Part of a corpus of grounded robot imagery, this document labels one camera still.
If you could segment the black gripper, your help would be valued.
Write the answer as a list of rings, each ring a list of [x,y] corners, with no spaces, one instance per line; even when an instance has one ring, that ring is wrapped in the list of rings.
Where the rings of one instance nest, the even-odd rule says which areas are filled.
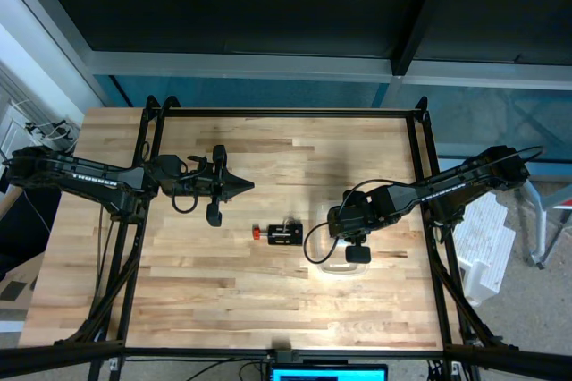
[[[186,196],[193,198],[190,208],[182,209],[182,214],[190,214],[198,206],[199,197],[209,197],[211,201],[206,206],[206,220],[211,226],[221,226],[223,215],[220,212],[220,202],[233,199],[240,194],[255,188],[253,182],[240,178],[226,168],[227,153],[224,145],[213,148],[212,161],[205,157],[198,160],[198,169],[181,178],[181,187]]]
[[[344,208],[344,238],[350,242],[345,250],[347,262],[371,262],[371,250],[366,246],[366,241],[368,235],[377,230],[379,225],[379,218],[371,203],[355,203]]]

